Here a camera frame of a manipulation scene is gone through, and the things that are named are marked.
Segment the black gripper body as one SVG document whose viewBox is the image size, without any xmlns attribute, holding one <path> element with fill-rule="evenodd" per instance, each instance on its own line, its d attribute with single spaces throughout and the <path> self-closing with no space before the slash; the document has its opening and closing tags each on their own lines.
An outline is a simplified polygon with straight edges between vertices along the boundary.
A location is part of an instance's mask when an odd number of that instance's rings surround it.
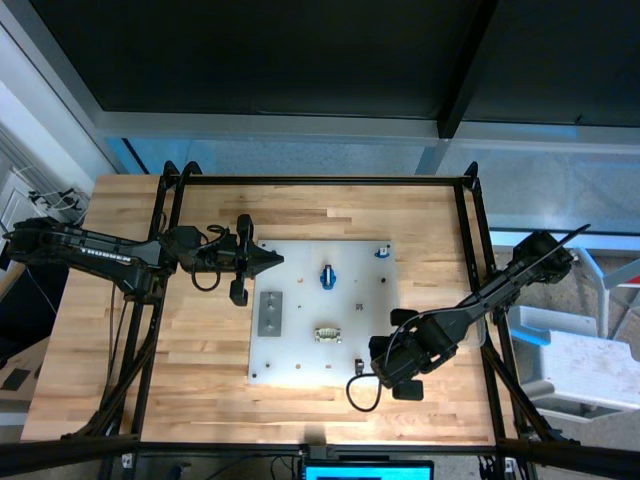
<svg viewBox="0 0 640 480">
<path fill-rule="evenodd" d="M 228 233 L 222 241 L 222 272 L 233 274 L 229 297 L 235 306 L 248 304 L 245 279 L 249 275 L 250 250 L 254 245 L 254 224 L 249 214 L 237 218 L 236 233 Z"/>
<path fill-rule="evenodd" d="M 415 310 L 394 309 L 390 319 L 396 330 L 369 340 L 371 368 L 380 384 L 391 390 L 394 400 L 423 400 L 423 382 L 414 377 L 430 363 L 430 357 L 413 331 L 419 314 Z"/>
</svg>

